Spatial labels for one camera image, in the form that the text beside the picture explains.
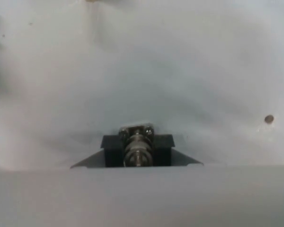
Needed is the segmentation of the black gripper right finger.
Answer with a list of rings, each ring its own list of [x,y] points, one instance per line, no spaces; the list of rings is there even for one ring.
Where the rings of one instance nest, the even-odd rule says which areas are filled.
[[[203,163],[180,152],[172,134],[155,135],[153,139],[153,166],[188,166]]]

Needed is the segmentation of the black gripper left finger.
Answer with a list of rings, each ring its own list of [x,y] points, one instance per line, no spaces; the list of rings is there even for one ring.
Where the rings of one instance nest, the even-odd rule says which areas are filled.
[[[100,150],[74,164],[71,168],[116,168],[124,167],[123,145],[117,135],[104,135]]]

